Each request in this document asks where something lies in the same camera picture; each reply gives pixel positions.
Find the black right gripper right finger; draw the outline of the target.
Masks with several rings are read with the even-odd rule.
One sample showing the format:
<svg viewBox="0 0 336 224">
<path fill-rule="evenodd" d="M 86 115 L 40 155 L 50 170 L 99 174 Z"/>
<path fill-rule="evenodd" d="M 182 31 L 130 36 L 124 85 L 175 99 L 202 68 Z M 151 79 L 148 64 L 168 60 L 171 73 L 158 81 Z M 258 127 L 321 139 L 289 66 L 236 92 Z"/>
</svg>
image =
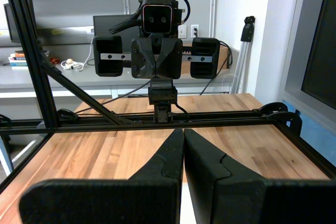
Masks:
<svg viewBox="0 0 336 224">
<path fill-rule="evenodd" d="M 192 129 L 185 169 L 197 223 L 335 223 L 335 180 L 267 179 Z"/>
</svg>

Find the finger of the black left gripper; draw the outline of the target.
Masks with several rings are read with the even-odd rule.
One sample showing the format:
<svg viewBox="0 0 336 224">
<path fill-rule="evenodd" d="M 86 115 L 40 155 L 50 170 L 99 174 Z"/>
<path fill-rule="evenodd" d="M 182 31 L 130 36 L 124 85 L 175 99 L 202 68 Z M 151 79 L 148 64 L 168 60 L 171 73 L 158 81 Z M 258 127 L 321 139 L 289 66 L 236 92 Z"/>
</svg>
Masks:
<svg viewBox="0 0 336 224">
<path fill-rule="evenodd" d="M 179 79 L 181 76 L 183 43 L 178 38 L 163 38 L 156 61 L 156 76 L 161 79 Z"/>
<path fill-rule="evenodd" d="M 132 76 L 136 79 L 155 77 L 156 61 L 150 38 L 136 38 L 131 44 Z"/>
</svg>

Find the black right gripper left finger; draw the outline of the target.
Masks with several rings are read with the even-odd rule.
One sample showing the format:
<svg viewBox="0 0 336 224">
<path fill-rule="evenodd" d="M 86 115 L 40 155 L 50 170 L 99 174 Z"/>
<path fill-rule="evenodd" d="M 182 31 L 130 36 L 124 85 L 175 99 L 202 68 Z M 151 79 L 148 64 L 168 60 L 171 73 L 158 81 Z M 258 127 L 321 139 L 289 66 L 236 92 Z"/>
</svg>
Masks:
<svg viewBox="0 0 336 224">
<path fill-rule="evenodd" d="M 50 179 L 19 201 L 22 223 L 179 223 L 184 132 L 174 130 L 127 180 Z"/>
</svg>

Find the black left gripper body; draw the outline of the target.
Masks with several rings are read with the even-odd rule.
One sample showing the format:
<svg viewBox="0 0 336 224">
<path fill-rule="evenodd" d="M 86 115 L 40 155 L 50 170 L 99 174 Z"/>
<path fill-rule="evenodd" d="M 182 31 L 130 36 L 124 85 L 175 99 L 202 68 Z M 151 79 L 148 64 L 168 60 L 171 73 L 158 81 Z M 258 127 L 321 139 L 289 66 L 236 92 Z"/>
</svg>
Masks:
<svg viewBox="0 0 336 224">
<path fill-rule="evenodd" d="M 166 37 L 156 35 L 148 38 L 151 39 L 154 58 L 155 61 L 157 61 L 161 51 L 162 40 Z M 95 60 L 94 65 L 97 75 L 101 77 L 118 77 L 123 73 L 125 61 L 130 62 L 128 67 L 132 72 L 131 48 L 129 52 L 123 51 L 121 36 L 96 36 L 93 40 L 93 52 Z M 192 77 L 215 77 L 217 73 L 218 60 L 218 39 L 197 37 L 193 39 L 190 46 L 185 46 L 183 44 L 182 63 L 185 61 L 189 62 L 190 75 Z"/>
</svg>

